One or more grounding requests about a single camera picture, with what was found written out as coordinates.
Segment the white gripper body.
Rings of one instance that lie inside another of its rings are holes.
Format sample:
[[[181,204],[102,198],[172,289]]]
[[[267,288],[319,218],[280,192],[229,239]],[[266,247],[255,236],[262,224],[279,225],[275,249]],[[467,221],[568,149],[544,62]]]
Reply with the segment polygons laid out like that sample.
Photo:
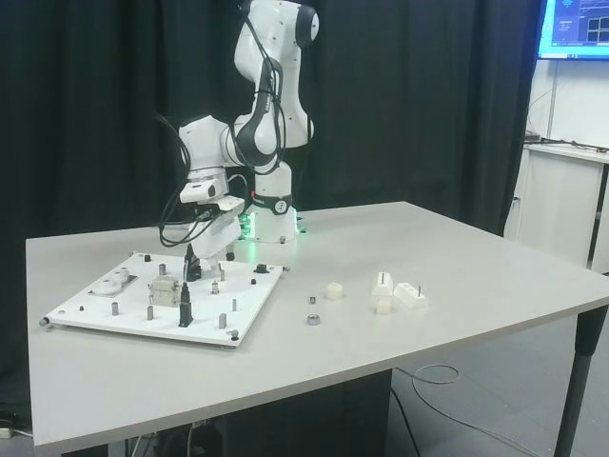
[[[223,212],[209,222],[197,224],[190,244],[197,257],[209,259],[224,251],[240,236],[238,212]]]

